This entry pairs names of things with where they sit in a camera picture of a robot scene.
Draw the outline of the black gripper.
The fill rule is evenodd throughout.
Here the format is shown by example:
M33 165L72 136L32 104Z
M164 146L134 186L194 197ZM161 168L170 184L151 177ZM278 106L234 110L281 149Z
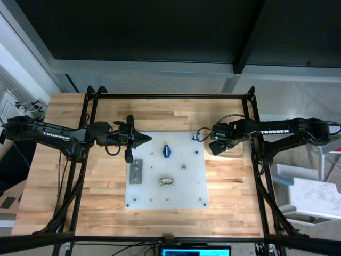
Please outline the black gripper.
M151 141L152 137L136 131L136 146L134 145L135 127L133 115L128 115L125 123L123 121L114 121L113 124L118 126L118 129L111 134L111 145L119 148L115 155L118 155L121 147L125 146L124 159L126 163L131 164L133 162L132 149Z
M210 134L208 137L212 140L208 146L214 156L232 149L239 143L249 139L249 135L247 134L238 134L237 136L228 135L227 137L219 137L217 135Z

